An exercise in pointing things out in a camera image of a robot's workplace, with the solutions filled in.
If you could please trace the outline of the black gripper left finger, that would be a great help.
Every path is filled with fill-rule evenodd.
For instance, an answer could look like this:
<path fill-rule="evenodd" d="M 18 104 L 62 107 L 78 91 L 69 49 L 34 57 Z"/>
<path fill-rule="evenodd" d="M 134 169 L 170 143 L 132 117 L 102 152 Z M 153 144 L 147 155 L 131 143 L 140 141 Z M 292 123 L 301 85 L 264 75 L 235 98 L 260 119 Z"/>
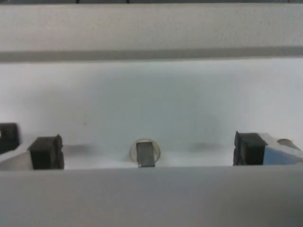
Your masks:
<path fill-rule="evenodd" d="M 63 141 L 56 136 L 38 137 L 24 152 L 1 154 L 1 171 L 63 170 Z"/>

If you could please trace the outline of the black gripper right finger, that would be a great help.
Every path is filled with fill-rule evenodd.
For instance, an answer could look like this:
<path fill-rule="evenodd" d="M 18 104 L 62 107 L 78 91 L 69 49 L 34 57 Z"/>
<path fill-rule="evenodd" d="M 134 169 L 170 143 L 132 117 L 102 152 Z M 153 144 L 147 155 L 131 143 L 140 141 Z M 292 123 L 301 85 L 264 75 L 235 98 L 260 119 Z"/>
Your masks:
<path fill-rule="evenodd" d="M 303 151 L 289 139 L 268 133 L 239 133 L 234 139 L 234 166 L 293 165 L 303 162 Z"/>

